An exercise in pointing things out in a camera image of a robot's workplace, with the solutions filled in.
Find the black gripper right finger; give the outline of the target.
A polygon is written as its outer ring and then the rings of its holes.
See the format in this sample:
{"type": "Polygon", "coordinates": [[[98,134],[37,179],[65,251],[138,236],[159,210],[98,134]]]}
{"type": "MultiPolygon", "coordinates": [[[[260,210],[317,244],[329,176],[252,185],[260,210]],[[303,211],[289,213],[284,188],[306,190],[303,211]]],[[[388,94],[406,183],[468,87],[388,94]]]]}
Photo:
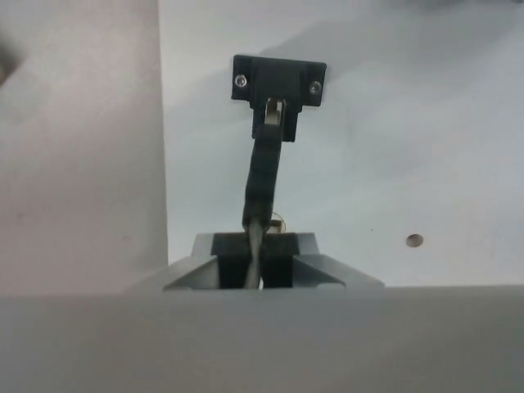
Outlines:
{"type": "Polygon", "coordinates": [[[264,289],[375,290],[384,282],[325,255],[313,233],[270,233],[261,247],[264,289]]]}

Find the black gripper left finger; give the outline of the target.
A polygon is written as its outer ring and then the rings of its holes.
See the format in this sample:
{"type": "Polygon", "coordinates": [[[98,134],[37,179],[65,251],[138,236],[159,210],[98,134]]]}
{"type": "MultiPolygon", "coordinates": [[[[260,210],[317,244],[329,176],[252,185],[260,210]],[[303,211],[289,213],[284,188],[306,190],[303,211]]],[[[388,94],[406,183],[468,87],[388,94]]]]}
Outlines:
{"type": "Polygon", "coordinates": [[[165,290],[242,289],[251,262],[243,233],[199,233],[190,255],[171,264],[165,290]]]}

